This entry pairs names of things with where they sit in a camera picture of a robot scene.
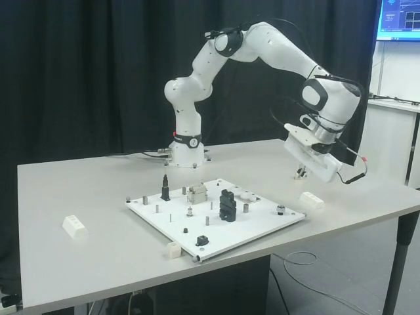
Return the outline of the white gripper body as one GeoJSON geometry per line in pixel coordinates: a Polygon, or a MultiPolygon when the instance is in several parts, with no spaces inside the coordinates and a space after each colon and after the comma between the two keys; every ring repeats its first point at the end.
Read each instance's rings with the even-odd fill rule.
{"type": "Polygon", "coordinates": [[[284,147],[300,164],[324,182],[331,182],[343,166],[343,163],[330,153],[320,154],[311,147],[304,147],[293,137],[287,138],[284,147]]]}

